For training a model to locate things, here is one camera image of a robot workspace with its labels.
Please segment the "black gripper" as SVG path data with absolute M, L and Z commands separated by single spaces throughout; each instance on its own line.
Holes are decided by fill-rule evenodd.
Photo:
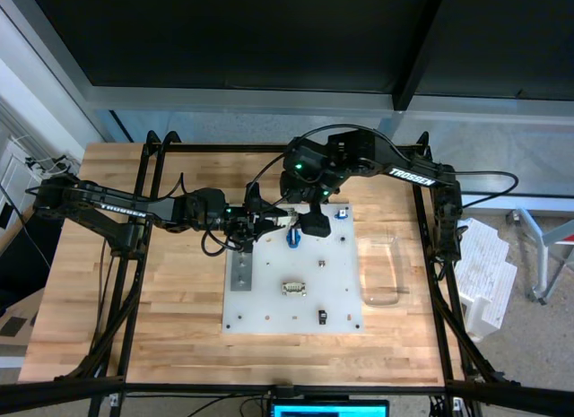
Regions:
M 242 253 L 251 253 L 254 242 L 265 234 L 285 229 L 284 224 L 258 222 L 259 217 L 289 217 L 291 208 L 281 208 L 282 200 L 275 203 L 261 201 L 259 185 L 249 183 L 242 206 L 229 207 L 225 213 L 223 233 L 231 247 Z
M 326 238 L 331 233 L 329 219 L 322 214 L 321 204 L 332 194 L 339 193 L 339 182 L 319 173 L 313 178 L 304 178 L 291 173 L 280 176 L 281 195 L 290 204 L 307 203 L 309 211 L 299 215 L 298 224 L 303 234 Z

